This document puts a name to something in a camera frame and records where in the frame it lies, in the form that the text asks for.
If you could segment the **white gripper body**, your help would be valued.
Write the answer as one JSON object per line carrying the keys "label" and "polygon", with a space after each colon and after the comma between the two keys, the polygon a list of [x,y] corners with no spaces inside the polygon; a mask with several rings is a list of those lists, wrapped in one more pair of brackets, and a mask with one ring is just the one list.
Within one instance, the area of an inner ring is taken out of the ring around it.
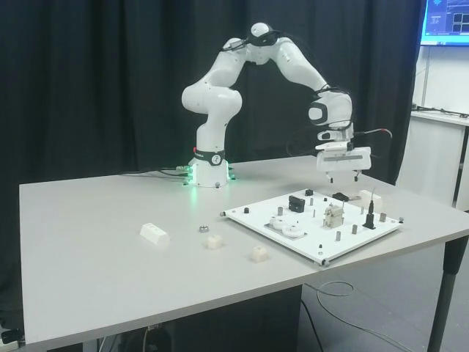
{"label": "white gripper body", "polygon": [[320,172],[363,171],[370,169],[371,147],[352,150],[321,150],[317,153],[317,170]]}

